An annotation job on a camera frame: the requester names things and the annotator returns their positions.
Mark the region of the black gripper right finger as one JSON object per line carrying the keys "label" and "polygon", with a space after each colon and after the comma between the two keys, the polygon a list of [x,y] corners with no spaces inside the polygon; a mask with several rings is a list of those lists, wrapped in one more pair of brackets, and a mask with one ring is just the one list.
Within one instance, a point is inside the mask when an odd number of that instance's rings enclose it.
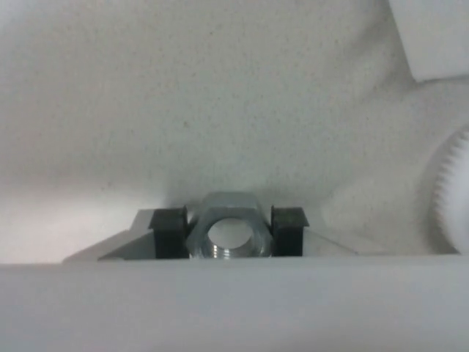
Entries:
{"label": "black gripper right finger", "polygon": [[360,254],[353,238],[326,227],[317,217],[309,221],[302,207],[270,208],[274,257],[309,257],[319,254]]}

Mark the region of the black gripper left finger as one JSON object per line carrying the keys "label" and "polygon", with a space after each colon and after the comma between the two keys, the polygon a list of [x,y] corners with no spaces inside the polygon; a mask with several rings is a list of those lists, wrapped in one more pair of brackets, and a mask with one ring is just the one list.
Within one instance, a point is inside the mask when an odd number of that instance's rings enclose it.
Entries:
{"label": "black gripper left finger", "polygon": [[187,208],[139,210],[130,228],[70,255],[64,261],[188,259]]}

